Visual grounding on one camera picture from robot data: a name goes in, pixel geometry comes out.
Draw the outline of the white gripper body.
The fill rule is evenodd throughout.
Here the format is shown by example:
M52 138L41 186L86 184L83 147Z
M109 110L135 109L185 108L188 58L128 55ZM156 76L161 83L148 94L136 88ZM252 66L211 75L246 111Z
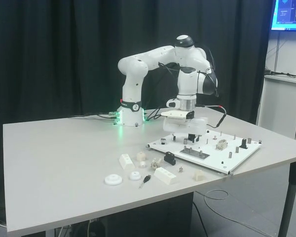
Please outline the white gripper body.
M163 122L163 130L170 133L204 135L207 131L207 123L207 117L186 120L165 118Z

